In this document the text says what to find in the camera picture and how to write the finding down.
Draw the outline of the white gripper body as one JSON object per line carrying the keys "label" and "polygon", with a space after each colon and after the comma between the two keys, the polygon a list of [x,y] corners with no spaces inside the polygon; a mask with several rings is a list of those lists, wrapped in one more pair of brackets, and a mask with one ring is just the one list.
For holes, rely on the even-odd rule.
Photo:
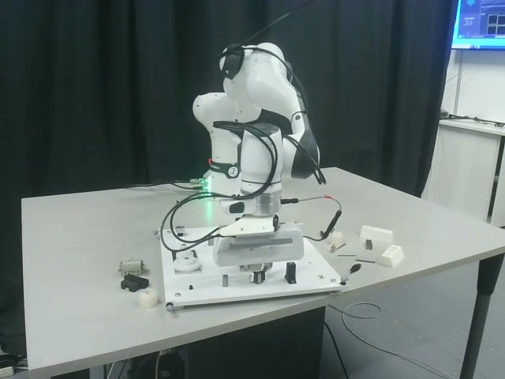
{"label": "white gripper body", "polygon": [[282,223],[277,231],[266,235],[221,237],[213,247],[213,261],[217,266],[297,261],[303,256],[304,237],[297,223]]}

